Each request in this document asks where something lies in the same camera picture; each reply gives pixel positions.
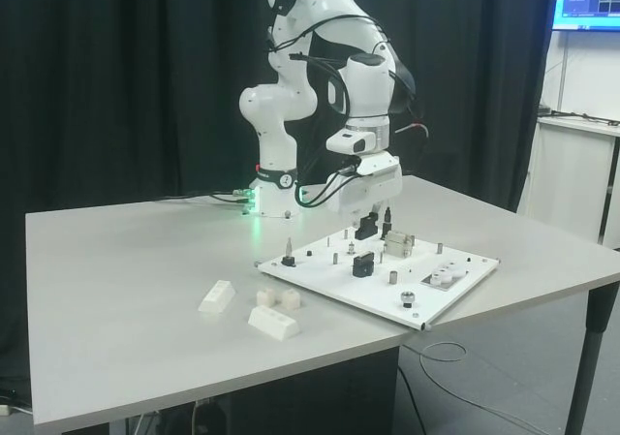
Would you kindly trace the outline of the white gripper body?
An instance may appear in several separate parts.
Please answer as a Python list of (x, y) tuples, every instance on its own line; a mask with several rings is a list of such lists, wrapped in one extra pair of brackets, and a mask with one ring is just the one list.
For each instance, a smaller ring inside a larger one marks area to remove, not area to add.
[(399, 165), (379, 174), (356, 178), (338, 190), (326, 206), (339, 214), (368, 212), (397, 197), (402, 191), (402, 180)]

